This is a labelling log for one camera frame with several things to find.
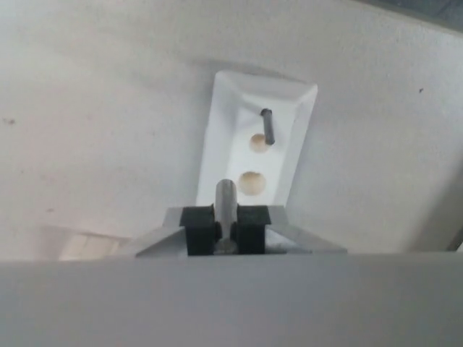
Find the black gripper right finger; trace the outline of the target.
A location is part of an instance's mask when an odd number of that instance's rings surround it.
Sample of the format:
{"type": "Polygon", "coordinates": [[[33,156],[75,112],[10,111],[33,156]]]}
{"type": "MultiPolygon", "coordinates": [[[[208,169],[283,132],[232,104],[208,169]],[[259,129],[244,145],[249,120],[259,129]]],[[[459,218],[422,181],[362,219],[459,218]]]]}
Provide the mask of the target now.
{"type": "Polygon", "coordinates": [[[346,254],[347,249],[289,223],[280,205],[240,205],[235,239],[240,254],[346,254]]]}

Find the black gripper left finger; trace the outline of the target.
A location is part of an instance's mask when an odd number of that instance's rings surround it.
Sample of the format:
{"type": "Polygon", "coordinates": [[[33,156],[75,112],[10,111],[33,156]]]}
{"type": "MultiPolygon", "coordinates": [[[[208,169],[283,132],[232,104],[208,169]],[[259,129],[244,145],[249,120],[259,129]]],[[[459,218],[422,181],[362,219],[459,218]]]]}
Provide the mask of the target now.
{"type": "Polygon", "coordinates": [[[173,207],[161,226],[135,239],[135,256],[208,256],[218,237],[212,205],[173,207]]]}

